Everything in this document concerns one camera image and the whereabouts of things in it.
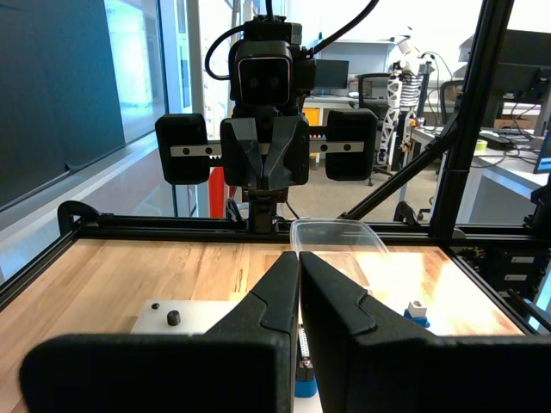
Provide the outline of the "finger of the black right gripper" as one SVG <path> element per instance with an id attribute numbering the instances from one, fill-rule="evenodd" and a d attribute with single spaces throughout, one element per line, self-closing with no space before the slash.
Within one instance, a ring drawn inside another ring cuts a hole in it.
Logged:
<path id="1" fill-rule="evenodd" d="M 263 160 L 254 118 L 225 119 L 220 124 L 225 181 L 229 186 L 260 188 Z"/>
<path id="2" fill-rule="evenodd" d="M 309 125 L 302 115 L 274 119 L 272 138 L 263 164 L 265 189 L 304 185 L 309 176 Z"/>

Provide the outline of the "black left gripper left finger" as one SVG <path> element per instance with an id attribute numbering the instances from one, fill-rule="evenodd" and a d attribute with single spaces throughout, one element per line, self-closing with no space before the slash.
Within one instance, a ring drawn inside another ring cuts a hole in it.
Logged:
<path id="1" fill-rule="evenodd" d="M 31 412 L 289 412 L 299 263 L 280 255 L 201 335 L 78 334 L 24 357 L 19 383 Z"/>

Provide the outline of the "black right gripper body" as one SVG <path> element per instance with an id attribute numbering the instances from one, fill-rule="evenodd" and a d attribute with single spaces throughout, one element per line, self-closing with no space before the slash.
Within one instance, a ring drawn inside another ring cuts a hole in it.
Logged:
<path id="1" fill-rule="evenodd" d="M 274 119 L 298 115 L 304 116 L 298 108 L 292 108 L 286 114 L 269 106 L 237 106 L 231 118 L 255 119 L 257 140 L 264 163 L 272 138 Z M 368 109 L 332 110 L 325 126 L 308 124 L 309 157 L 315 151 L 324 153 L 325 173 L 333 181 L 366 180 L 373 169 L 377 124 L 377 116 Z M 202 114 L 164 115 L 157 120 L 155 130 L 164 179 L 168 183 L 203 183 L 210 177 L 212 167 L 223 168 L 220 139 L 216 142 L 208 141 L 206 121 Z"/>

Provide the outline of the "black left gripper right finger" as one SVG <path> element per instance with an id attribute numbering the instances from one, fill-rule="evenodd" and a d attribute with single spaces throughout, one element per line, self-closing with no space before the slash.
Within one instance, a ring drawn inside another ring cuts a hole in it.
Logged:
<path id="1" fill-rule="evenodd" d="M 530 412 L 550 395 L 546 336 L 436 336 L 311 252 L 300 284 L 326 412 Z"/>

